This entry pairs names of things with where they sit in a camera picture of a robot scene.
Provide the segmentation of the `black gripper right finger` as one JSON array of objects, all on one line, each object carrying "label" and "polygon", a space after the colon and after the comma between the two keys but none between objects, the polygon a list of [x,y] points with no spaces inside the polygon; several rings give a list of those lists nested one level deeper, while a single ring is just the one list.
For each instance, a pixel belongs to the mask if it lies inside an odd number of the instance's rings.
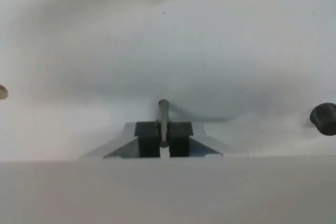
[{"label": "black gripper right finger", "polygon": [[224,143],[207,135],[204,123],[171,122],[167,135],[170,157],[205,157],[224,153]]}]

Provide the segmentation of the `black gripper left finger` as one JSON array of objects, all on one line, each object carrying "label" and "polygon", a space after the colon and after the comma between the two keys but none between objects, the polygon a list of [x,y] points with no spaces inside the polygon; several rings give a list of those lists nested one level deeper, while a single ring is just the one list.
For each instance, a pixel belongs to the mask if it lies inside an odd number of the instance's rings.
[{"label": "black gripper left finger", "polygon": [[156,122],[131,122],[120,136],[84,154],[82,158],[160,158],[160,132]]}]

